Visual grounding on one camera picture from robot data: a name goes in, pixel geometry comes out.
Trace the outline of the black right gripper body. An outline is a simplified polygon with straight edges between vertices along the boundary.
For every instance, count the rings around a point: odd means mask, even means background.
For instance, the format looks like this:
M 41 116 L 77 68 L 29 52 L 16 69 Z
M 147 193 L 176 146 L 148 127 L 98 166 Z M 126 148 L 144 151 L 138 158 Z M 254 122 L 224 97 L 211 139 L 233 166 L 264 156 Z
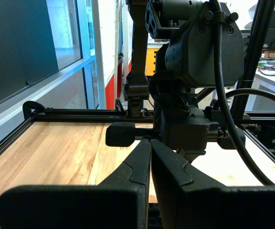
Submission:
M 222 149 L 246 152 L 242 130 L 229 127 L 235 123 L 227 106 L 222 109 L 209 106 L 204 111 L 192 106 L 191 110 L 186 117 L 160 112 L 152 129 L 137 128 L 135 123 L 114 122 L 107 128 L 105 143 L 128 147 L 137 139 L 157 139 L 172 150 L 201 153 L 209 141 L 214 141 Z

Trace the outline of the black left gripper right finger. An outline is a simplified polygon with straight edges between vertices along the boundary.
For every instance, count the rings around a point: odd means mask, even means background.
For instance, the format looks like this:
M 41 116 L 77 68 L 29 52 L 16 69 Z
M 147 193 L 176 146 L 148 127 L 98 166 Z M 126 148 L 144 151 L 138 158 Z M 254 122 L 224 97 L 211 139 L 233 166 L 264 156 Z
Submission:
M 151 147 L 165 229 L 275 229 L 275 186 L 227 187 L 160 141 Z

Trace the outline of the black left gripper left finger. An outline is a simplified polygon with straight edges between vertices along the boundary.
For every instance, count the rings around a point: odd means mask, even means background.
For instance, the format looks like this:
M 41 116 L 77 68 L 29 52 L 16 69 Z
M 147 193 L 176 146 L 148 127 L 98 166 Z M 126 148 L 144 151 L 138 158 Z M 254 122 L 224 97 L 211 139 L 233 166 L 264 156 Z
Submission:
M 144 229 L 151 146 L 142 140 L 96 186 L 18 186 L 0 196 L 2 229 Z

